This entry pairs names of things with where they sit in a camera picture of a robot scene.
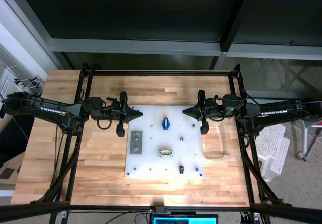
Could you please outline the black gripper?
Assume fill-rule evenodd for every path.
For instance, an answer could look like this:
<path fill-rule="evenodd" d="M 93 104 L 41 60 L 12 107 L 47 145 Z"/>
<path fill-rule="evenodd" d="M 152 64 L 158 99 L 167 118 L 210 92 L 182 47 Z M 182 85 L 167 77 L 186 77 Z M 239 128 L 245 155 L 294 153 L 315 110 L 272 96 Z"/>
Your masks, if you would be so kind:
<path fill-rule="evenodd" d="M 124 137 L 125 130 L 123 125 L 126 122 L 126 109 L 128 107 L 127 93 L 121 92 L 119 101 L 116 98 L 112 98 L 112 97 L 107 97 L 106 99 L 108 101 L 111 101 L 111 105 L 107 107 L 108 119 L 110 120 L 110 122 L 112 122 L 113 120 L 119 121 L 119 123 L 116 126 L 116 134 L 118 137 Z M 143 113 L 134 106 L 129 107 L 129 113 L 130 115 L 128 116 L 128 121 L 132 121 L 134 119 L 137 119 L 143 116 Z"/>
<path fill-rule="evenodd" d="M 184 109 L 182 112 L 184 115 L 201 122 L 200 132 L 202 135 L 206 135 L 210 129 L 207 119 L 213 122 L 221 122 L 224 120 L 224 112 L 218 109 L 218 104 L 214 98 L 206 99 L 204 90 L 198 91 L 197 99 L 196 105 Z"/>

